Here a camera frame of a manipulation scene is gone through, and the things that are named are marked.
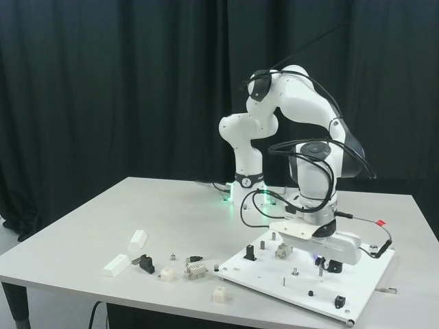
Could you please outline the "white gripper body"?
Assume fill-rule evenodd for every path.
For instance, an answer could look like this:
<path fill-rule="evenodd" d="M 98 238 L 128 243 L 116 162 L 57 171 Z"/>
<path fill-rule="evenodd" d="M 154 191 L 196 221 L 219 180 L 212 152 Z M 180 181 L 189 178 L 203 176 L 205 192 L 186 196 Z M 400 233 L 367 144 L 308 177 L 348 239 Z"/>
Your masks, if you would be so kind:
<path fill-rule="evenodd" d="M 335 232 L 324 238 L 311 237 L 309 240 L 300 239 L 280 233 L 283 241 L 294 248 L 336 260 L 348 265 L 356 265 L 361 260 L 361 238 L 348 232 Z"/>

